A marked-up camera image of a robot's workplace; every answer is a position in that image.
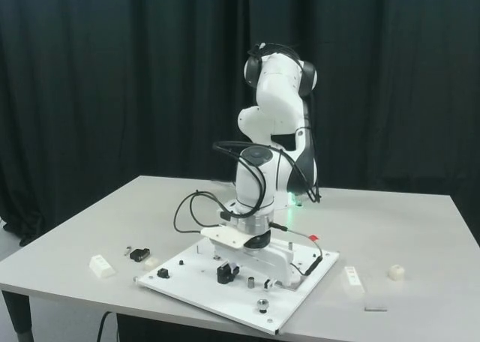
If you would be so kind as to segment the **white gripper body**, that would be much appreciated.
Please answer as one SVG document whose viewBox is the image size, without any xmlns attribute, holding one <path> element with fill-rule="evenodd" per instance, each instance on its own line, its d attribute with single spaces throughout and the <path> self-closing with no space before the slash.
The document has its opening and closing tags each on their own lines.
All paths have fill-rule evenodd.
<svg viewBox="0 0 480 342">
<path fill-rule="evenodd" d="M 246 247 L 233 250 L 216 244 L 214 250 L 223 260 L 279 281 L 284 287 L 294 287 L 301 281 L 299 273 L 291 266 L 294 253 L 283 245 L 270 244 L 259 250 Z"/>
</svg>

